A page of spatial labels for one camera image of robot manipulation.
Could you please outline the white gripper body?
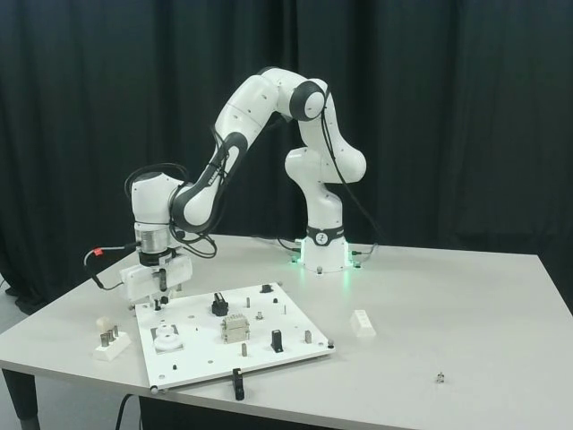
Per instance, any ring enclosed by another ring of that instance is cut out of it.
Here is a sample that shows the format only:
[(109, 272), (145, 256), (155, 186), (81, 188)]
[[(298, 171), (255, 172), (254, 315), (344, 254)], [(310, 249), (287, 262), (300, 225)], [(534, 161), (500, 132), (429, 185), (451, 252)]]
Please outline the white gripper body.
[(192, 260), (178, 255), (159, 266), (137, 264), (120, 271), (123, 284), (120, 294), (127, 301), (139, 301), (145, 297), (168, 295), (169, 291), (182, 286), (192, 277)]

